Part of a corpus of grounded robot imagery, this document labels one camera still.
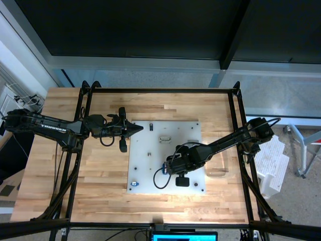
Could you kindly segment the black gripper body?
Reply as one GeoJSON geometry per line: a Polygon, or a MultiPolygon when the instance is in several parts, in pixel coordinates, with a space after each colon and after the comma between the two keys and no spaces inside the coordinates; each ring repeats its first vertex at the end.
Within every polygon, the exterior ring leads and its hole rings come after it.
{"type": "Polygon", "coordinates": [[[115,137],[120,137],[119,141],[119,149],[122,153],[127,152],[127,144],[126,144],[126,137],[127,137],[127,119],[126,119],[126,112],[125,107],[120,107],[118,110],[118,115],[116,114],[108,114],[108,117],[111,118],[111,122],[106,124],[108,134],[112,138],[112,142],[107,145],[110,147],[115,142],[115,137]]]}
{"type": "Polygon", "coordinates": [[[190,179],[185,177],[189,172],[191,162],[186,152],[177,151],[174,155],[167,157],[166,170],[169,175],[177,175],[177,187],[189,187],[190,179]]]}

